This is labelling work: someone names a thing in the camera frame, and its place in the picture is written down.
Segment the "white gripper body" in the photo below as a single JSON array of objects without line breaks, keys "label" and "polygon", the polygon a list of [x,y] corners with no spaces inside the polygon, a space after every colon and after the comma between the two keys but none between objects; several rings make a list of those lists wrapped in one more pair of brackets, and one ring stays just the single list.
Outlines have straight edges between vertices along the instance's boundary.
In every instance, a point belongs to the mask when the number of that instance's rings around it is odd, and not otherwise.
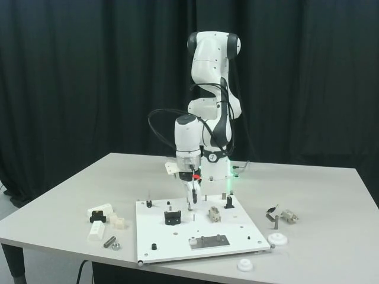
[{"label": "white gripper body", "polygon": [[184,187],[187,194],[188,210],[189,211],[196,210],[201,203],[200,182],[197,180],[185,182]]}]

